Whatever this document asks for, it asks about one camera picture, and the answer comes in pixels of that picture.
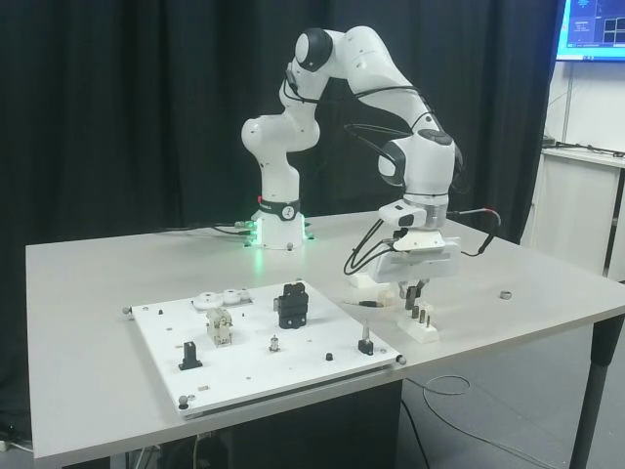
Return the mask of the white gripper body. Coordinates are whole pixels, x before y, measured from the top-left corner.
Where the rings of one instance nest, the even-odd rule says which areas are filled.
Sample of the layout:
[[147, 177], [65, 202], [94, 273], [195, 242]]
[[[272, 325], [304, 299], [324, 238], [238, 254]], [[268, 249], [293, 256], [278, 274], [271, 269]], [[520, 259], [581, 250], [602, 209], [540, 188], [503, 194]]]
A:
[[443, 241], [441, 249], [383, 254], [373, 261], [373, 280], [378, 283], [411, 282], [457, 275], [461, 240], [459, 237], [445, 237]]

